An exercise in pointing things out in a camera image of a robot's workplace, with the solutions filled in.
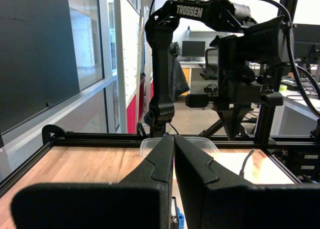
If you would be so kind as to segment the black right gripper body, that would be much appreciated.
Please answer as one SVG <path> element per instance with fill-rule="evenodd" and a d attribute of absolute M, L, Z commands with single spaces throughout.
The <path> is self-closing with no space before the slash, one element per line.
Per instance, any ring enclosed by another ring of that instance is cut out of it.
<path fill-rule="evenodd" d="M 215 111 L 229 110 L 230 105 L 250 109 L 251 104 L 265 104 L 270 107 L 284 103 L 279 92 L 269 91 L 263 79 L 257 79 L 247 65 L 247 58 L 241 54 L 241 37 L 216 36 L 210 43 L 218 50 L 217 94 L 189 94 L 185 104 L 189 108 L 203 108 L 213 104 Z"/>

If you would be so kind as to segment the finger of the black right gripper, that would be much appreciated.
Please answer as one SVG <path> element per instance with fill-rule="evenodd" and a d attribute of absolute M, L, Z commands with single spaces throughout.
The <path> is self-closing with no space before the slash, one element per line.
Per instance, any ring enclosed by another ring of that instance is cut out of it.
<path fill-rule="evenodd" d="M 228 140 L 234 140 L 233 111 L 232 109 L 218 110 L 217 114 L 222 121 Z"/>
<path fill-rule="evenodd" d="M 241 137 L 247 137 L 248 133 L 245 127 L 242 125 L 244 117 L 251 112 L 252 108 L 233 108 L 232 111 L 232 140 L 236 138 L 237 135 Z"/>

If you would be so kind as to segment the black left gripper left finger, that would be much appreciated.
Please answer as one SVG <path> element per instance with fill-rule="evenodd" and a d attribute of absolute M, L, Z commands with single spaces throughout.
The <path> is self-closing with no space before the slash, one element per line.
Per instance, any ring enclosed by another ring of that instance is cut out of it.
<path fill-rule="evenodd" d="M 118 183 L 38 183 L 12 199 L 18 229 L 168 229 L 174 142 L 164 136 Z"/>

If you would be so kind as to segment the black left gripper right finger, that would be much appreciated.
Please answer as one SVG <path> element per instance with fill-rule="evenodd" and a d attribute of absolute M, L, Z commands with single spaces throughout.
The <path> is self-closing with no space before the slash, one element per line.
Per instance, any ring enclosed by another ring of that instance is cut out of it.
<path fill-rule="evenodd" d="M 253 184 L 177 135 L 174 167 L 190 229 L 317 229 L 318 184 Z"/>

